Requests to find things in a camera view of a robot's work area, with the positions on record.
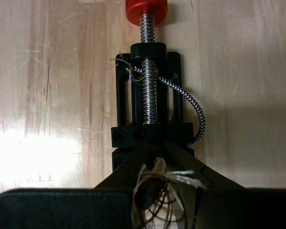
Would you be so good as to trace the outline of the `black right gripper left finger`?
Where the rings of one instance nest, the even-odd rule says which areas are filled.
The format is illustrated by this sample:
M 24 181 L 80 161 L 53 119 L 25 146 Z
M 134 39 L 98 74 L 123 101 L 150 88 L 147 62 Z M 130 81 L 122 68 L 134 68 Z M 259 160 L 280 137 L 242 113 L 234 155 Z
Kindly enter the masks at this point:
M 142 142 L 95 188 L 19 188 L 0 194 L 0 229 L 132 229 Z

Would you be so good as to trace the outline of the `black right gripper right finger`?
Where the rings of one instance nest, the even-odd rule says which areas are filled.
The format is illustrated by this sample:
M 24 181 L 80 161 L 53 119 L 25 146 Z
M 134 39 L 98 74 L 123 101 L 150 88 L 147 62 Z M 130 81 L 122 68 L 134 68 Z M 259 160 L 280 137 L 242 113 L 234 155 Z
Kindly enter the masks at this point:
M 179 184 L 190 229 L 286 229 L 286 189 L 245 188 L 195 158 L 189 148 L 164 147 L 173 170 L 193 170 L 205 188 Z

